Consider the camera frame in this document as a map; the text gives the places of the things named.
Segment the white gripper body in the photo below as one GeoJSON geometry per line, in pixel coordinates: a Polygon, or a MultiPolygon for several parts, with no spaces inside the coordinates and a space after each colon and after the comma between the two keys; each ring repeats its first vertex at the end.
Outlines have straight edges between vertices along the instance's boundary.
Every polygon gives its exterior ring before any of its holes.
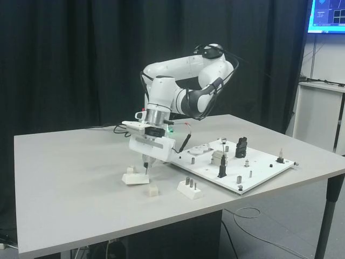
{"type": "Polygon", "coordinates": [[[129,141],[129,148],[143,155],[168,162],[174,147],[174,140],[171,138],[161,137],[147,139],[140,136],[132,135],[129,141]]]}

